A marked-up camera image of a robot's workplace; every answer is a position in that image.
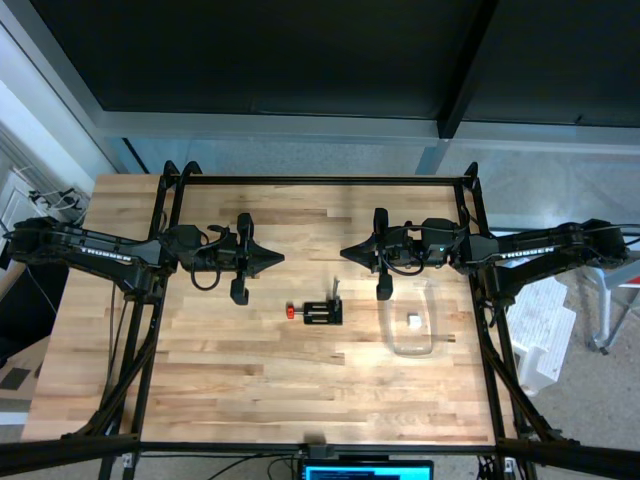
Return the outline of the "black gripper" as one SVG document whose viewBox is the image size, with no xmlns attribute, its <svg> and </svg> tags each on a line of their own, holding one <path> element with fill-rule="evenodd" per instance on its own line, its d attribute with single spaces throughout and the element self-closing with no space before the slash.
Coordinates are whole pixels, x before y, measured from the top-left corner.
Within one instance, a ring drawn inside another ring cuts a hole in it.
<svg viewBox="0 0 640 480">
<path fill-rule="evenodd" d="M 284 261 L 284 255 L 258 245 L 253 240 L 254 223 L 249 213 L 241 213 L 237 219 L 237 233 L 229 233 L 221 242 L 217 260 L 223 271 L 233 270 L 236 277 L 231 281 L 230 296 L 235 304 L 246 306 L 249 291 L 246 277 L 256 278 L 262 271 Z"/>
<path fill-rule="evenodd" d="M 359 244 L 342 249 L 340 256 L 363 266 L 370 273 L 378 272 L 376 296 L 379 301 L 387 301 L 393 293 L 390 272 L 405 277 L 417 276 L 423 271 L 423 260 L 417 253 L 414 239 L 408 234 L 408 228 L 389 226 L 386 209 L 375 209 L 373 227 L 374 234 Z"/>
</svg>

